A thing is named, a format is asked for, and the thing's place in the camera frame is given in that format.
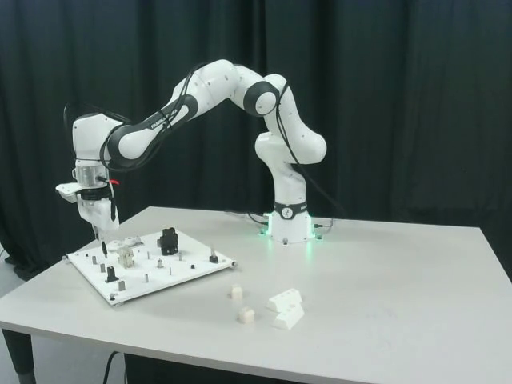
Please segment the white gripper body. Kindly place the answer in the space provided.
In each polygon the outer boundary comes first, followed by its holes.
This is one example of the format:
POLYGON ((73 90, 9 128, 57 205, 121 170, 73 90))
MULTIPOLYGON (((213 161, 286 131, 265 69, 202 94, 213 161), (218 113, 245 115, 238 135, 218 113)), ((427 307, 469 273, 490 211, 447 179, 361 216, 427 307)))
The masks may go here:
POLYGON ((108 199, 78 200, 78 212, 82 219, 106 233, 119 228, 118 210, 116 204, 108 199))

